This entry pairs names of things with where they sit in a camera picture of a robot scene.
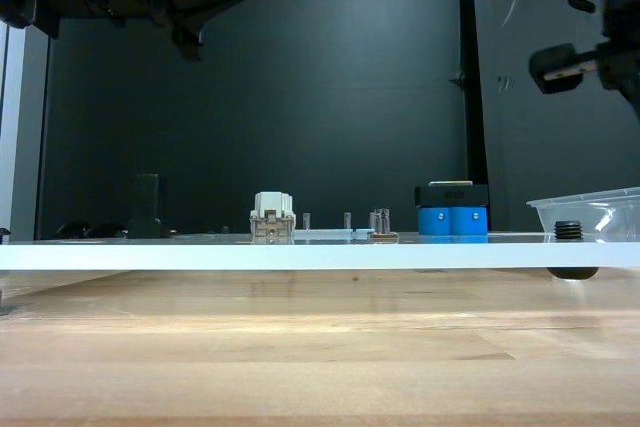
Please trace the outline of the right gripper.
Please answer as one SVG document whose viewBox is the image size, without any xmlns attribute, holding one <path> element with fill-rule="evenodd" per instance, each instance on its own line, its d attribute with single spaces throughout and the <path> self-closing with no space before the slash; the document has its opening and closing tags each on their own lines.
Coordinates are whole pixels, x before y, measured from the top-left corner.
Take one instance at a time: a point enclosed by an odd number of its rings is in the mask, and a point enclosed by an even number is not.
<svg viewBox="0 0 640 427">
<path fill-rule="evenodd" d="M 618 91 L 639 117 L 639 0 L 604 0 L 603 35 L 596 51 L 578 53 L 572 44 L 535 52 L 529 74 L 543 94 L 576 89 L 598 70 L 602 86 Z"/>
</svg>

